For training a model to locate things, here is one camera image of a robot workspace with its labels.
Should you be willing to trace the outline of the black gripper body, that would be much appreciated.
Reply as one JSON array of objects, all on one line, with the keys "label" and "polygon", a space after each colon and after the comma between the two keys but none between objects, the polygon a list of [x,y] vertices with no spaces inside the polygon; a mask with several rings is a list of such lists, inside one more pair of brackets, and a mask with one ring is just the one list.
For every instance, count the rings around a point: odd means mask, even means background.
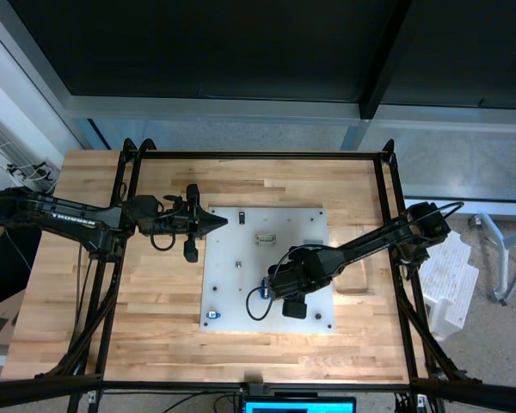
[{"label": "black gripper body", "polygon": [[183,244],[183,255],[188,262],[198,261],[199,252],[196,247],[197,230],[199,229],[200,192],[196,184],[187,186],[186,200],[181,209],[175,214],[173,224],[177,234],[186,234],[187,240]]},{"label": "black gripper body", "polygon": [[305,304],[304,288],[307,285],[305,272],[301,268],[285,268],[275,271],[268,270],[268,293],[273,301],[282,300],[282,315],[284,317],[305,319],[307,304]]}]

